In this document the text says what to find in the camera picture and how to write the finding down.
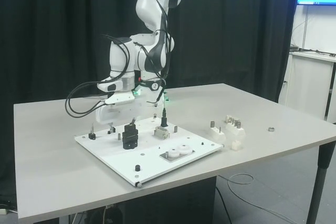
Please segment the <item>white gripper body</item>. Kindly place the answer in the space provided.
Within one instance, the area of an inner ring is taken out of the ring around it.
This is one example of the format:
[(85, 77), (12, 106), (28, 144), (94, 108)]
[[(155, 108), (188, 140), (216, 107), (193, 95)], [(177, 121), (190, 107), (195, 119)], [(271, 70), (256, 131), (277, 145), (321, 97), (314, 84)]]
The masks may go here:
[(121, 104), (106, 104), (105, 100), (102, 100), (99, 105), (102, 105), (96, 110), (96, 121), (99, 124), (120, 125), (140, 116), (145, 109), (146, 102), (141, 99), (135, 99)]

